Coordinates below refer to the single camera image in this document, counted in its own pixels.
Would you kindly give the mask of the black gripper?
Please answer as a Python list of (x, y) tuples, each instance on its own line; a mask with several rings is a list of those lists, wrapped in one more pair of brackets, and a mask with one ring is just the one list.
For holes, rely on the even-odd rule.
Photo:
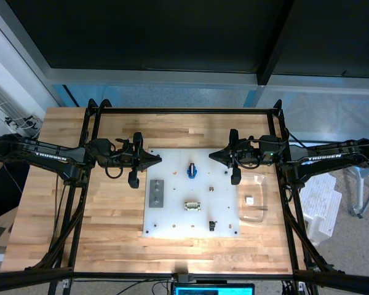
[(251, 145), (254, 137), (240, 139), (236, 129), (230, 129), (229, 145), (224, 149), (209, 154), (209, 158), (232, 168), (231, 184), (239, 185), (242, 179), (240, 168), (254, 170), (261, 164), (261, 156), (255, 152)]
[(147, 168), (162, 162), (159, 155), (150, 154), (143, 149), (143, 137), (141, 132), (133, 134), (133, 142), (116, 138), (115, 141), (122, 143), (122, 147), (115, 154), (115, 163), (118, 167), (130, 168), (128, 184), (131, 188), (139, 188), (140, 180), (138, 171), (145, 171)]

